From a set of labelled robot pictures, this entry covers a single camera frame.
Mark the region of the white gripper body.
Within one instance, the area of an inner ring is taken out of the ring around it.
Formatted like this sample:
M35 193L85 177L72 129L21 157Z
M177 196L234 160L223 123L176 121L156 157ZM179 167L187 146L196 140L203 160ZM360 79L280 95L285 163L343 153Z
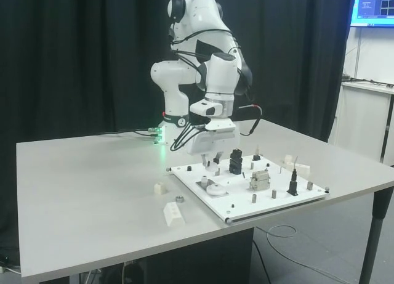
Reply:
M187 143L187 152L190 155L206 155L218 152L227 152L239 145L240 133L238 128L232 131L204 131L194 136Z

